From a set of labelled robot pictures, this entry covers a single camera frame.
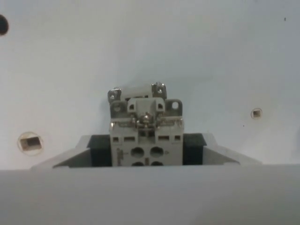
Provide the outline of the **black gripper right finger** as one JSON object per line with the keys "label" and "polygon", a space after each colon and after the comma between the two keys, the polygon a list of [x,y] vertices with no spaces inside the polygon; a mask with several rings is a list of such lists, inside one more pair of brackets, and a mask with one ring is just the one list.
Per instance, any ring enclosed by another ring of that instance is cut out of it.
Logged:
{"label": "black gripper right finger", "polygon": [[184,134],[184,165],[262,165],[257,159],[221,146],[212,133]]}

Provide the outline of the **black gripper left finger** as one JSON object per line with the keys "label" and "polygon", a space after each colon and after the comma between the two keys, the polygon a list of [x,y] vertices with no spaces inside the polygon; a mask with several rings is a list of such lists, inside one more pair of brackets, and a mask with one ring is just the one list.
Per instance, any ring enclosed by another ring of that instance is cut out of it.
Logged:
{"label": "black gripper left finger", "polygon": [[47,159],[33,169],[91,168],[111,166],[109,135],[83,135],[75,147]]}

